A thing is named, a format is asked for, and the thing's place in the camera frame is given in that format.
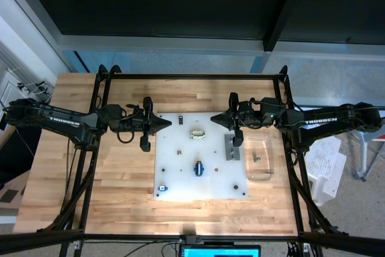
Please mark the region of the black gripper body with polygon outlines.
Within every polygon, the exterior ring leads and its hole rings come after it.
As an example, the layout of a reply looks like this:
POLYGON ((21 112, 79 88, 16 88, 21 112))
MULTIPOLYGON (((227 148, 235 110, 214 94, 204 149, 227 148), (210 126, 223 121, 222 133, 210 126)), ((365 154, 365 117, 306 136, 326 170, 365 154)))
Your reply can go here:
POLYGON ((150 152, 151 148, 149 141, 151 113, 152 99, 151 97, 147 96, 143 99, 143 108, 139 109, 133 120, 133 125, 135 128, 134 131, 143 133, 143 136, 140 138, 140 148, 143 152, 150 152))
POLYGON ((233 145, 241 146, 244 141, 244 134, 241 131, 242 126, 246 126, 245 120, 249 115, 250 107, 247 101, 240 102, 238 94, 231 92, 229 96, 229 110, 230 110, 230 129, 234 131, 233 145))

